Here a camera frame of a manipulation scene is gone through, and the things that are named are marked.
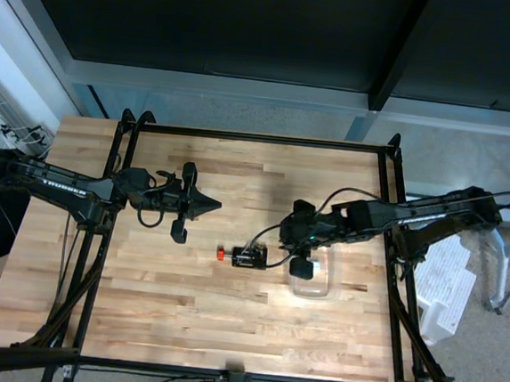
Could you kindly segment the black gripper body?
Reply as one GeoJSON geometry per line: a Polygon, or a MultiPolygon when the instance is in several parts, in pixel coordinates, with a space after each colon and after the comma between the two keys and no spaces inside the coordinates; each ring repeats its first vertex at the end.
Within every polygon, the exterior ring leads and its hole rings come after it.
{"type": "Polygon", "coordinates": [[[321,242],[322,225],[314,205],[296,200],[293,212],[279,224],[280,247],[290,255],[289,273],[292,277],[312,280],[313,263],[309,260],[313,248],[321,242]]]}
{"type": "Polygon", "coordinates": [[[193,162],[188,162],[182,168],[182,179],[172,181],[164,190],[162,209],[165,213],[177,214],[170,231],[175,243],[184,244],[186,242],[188,233],[185,222],[187,219],[191,219],[192,190],[196,185],[197,178],[196,166],[193,162]]]}

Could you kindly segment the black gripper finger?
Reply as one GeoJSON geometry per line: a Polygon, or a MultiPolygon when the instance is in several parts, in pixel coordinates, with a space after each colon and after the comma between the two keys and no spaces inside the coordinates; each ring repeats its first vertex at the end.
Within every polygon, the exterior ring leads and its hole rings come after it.
{"type": "Polygon", "coordinates": [[[208,197],[204,195],[201,191],[198,190],[197,187],[193,187],[190,191],[190,199],[194,203],[200,203],[203,205],[214,205],[214,206],[221,206],[221,202],[217,201],[215,199],[212,199],[211,197],[208,197]]]}
{"type": "Polygon", "coordinates": [[[221,204],[204,204],[204,203],[191,203],[189,208],[189,218],[194,221],[198,219],[201,215],[204,215],[208,212],[214,212],[217,209],[222,207],[221,204]]]}

